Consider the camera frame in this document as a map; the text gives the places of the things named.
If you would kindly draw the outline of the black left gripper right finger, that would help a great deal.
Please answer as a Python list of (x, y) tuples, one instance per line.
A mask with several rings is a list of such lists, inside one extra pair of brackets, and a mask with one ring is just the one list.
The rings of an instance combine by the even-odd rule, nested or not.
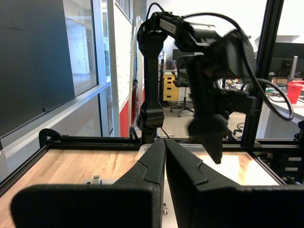
[(242, 186), (174, 140), (166, 141), (166, 172), (180, 228), (301, 228), (300, 185)]

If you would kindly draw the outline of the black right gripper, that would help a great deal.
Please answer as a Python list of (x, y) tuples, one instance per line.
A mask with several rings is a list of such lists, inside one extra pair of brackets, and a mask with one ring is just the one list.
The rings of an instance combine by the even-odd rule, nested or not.
[[(189, 124), (189, 135), (194, 137), (226, 137), (230, 134), (228, 120), (233, 112), (252, 115), (257, 98), (246, 91), (192, 91), (194, 119)], [(204, 147), (215, 164), (221, 164), (222, 140), (216, 144), (205, 140)]]

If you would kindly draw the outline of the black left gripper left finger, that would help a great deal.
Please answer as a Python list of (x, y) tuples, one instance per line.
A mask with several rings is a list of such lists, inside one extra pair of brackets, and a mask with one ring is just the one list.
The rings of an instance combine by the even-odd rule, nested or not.
[(157, 139), (110, 185), (33, 185), (12, 199), (18, 228), (159, 228), (165, 143)]

